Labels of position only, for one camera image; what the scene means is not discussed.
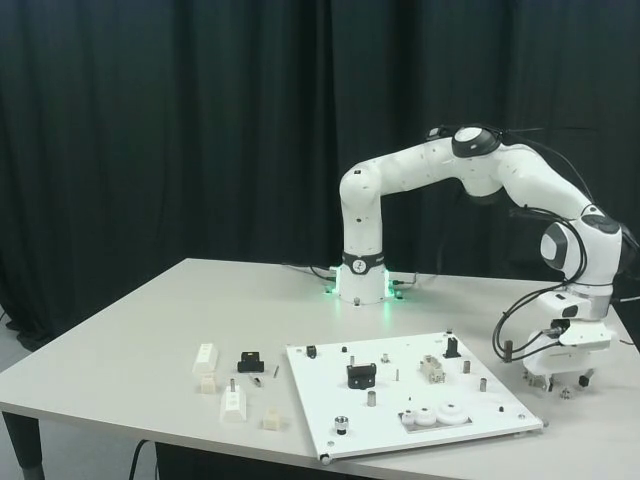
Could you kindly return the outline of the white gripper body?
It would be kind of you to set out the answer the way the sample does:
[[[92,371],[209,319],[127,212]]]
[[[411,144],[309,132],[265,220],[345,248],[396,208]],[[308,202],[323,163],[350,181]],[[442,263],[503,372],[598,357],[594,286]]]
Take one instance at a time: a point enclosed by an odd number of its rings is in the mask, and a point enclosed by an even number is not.
[[[525,358],[523,365],[535,376],[581,372],[598,365],[598,353],[573,347],[554,347]]]

